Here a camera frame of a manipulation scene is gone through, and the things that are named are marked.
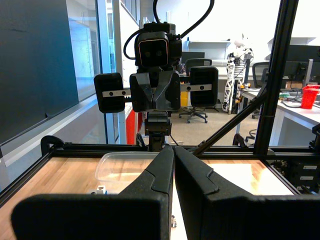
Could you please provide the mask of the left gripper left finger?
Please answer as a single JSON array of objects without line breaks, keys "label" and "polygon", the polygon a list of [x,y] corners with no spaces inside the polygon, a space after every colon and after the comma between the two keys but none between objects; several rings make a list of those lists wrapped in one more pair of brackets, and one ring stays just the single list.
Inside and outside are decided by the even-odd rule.
[{"label": "left gripper left finger", "polygon": [[18,240],[168,240],[175,154],[165,146],[119,194],[38,194],[11,213]]}]

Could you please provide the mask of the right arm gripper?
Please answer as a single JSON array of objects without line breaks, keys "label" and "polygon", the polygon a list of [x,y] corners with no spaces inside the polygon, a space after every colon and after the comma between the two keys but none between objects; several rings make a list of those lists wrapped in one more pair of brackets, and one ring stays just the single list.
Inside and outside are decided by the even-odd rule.
[{"label": "right arm gripper", "polygon": [[214,66],[195,66],[188,76],[176,70],[134,73],[129,87],[123,86],[118,73],[94,77],[98,108],[102,113],[119,113],[131,103],[135,112],[177,111],[181,108],[181,93],[190,93],[193,107],[213,107],[218,101],[219,71]]}]

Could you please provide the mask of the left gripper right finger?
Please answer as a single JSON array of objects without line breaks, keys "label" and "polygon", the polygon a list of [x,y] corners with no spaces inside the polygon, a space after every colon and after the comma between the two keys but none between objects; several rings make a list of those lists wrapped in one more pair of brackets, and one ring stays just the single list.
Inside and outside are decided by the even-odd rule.
[{"label": "left gripper right finger", "polygon": [[316,240],[316,195],[253,195],[182,147],[175,186],[190,240]]}]

